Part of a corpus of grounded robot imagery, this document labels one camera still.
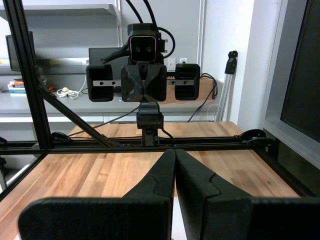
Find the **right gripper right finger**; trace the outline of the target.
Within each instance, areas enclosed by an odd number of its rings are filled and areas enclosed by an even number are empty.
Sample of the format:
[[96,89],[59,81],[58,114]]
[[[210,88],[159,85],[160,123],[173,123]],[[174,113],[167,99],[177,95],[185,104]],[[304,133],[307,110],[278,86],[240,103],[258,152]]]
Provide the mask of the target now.
[[176,188],[189,240],[317,240],[317,197],[254,197],[182,149]]

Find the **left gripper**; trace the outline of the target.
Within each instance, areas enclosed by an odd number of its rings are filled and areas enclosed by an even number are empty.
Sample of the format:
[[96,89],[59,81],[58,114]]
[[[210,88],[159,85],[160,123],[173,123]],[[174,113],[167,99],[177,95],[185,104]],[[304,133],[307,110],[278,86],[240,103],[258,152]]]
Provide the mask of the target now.
[[163,102],[167,97],[167,85],[174,86],[176,100],[195,101],[200,91],[200,66],[179,63],[174,72],[167,72],[164,64],[139,62],[124,65],[120,79],[115,80],[110,64],[90,64],[86,67],[86,80],[92,102],[112,101],[116,87],[120,87],[124,102]]

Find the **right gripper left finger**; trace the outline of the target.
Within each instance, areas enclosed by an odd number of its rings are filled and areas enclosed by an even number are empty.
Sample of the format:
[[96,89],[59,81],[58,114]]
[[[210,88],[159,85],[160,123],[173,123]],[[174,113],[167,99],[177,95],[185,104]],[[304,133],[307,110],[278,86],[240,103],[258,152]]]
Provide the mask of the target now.
[[123,197],[46,197],[19,215],[23,240],[169,240],[175,151],[166,150]]

